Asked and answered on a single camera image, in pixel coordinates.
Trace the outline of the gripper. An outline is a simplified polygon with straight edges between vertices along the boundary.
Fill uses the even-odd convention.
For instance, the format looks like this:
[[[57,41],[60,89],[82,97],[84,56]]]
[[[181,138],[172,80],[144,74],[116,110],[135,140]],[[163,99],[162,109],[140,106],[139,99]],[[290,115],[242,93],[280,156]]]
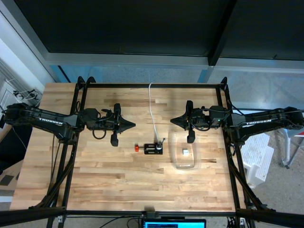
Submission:
[[[123,133],[126,130],[134,128],[136,126],[135,123],[125,120],[121,114],[121,106],[120,104],[114,105],[114,112],[112,117],[110,117],[105,124],[105,129],[107,131],[112,131],[112,135],[110,138],[110,143],[112,146],[118,146],[118,131],[120,128],[120,133]]]
[[[170,122],[183,130],[188,129],[187,143],[194,143],[195,132],[194,129],[200,132],[209,130],[209,122],[205,119],[204,109],[194,108],[192,101],[187,101],[186,112],[179,116],[170,119]]]

